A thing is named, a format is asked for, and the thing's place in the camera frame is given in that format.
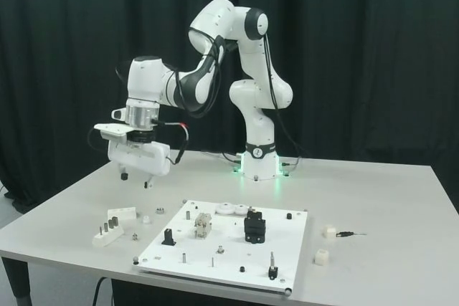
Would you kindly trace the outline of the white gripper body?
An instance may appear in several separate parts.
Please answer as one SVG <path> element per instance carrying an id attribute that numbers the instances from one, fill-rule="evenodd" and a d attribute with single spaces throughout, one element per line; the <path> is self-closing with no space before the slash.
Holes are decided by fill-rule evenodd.
<path id="1" fill-rule="evenodd" d="M 159 142 L 124 144 L 110 141 L 108 158 L 118 164 L 120 173 L 138 170 L 150 176 L 165 176 L 170 171 L 170 146 Z"/>

